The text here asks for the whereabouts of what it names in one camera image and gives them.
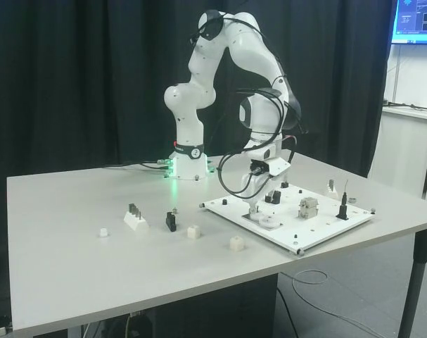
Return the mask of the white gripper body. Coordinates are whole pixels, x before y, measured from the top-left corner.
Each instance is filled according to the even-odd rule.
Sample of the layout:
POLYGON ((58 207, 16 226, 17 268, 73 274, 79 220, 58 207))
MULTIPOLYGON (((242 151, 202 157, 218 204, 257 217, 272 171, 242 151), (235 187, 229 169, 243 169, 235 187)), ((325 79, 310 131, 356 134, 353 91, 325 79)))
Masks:
POLYGON ((253 175, 249 178, 249 174, 245 174, 241 178, 241 187, 243 189, 250 180, 249 185, 243 190, 239 196, 245 202, 258 202, 271 190, 277 188, 282 181, 282 176, 272 177, 269 173, 261 175, 253 175))

